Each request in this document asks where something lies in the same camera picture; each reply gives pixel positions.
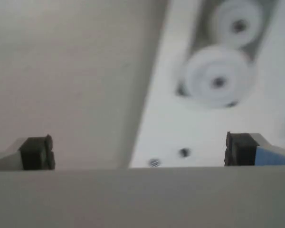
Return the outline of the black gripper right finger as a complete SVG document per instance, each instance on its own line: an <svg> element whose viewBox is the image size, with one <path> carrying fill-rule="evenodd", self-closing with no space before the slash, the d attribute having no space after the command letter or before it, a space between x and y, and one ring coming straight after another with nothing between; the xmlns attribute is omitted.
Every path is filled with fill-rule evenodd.
<svg viewBox="0 0 285 228"><path fill-rule="evenodd" d="M270 144L259 133L227 132L225 166L285 165L285 149Z"/></svg>

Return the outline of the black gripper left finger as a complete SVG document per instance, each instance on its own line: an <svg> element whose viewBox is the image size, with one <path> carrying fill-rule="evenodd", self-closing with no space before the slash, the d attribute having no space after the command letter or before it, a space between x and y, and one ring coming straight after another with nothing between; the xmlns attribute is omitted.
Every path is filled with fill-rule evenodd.
<svg viewBox="0 0 285 228"><path fill-rule="evenodd" d="M18 138L0 152L0 171L54 170L56 167L51 135Z"/></svg>

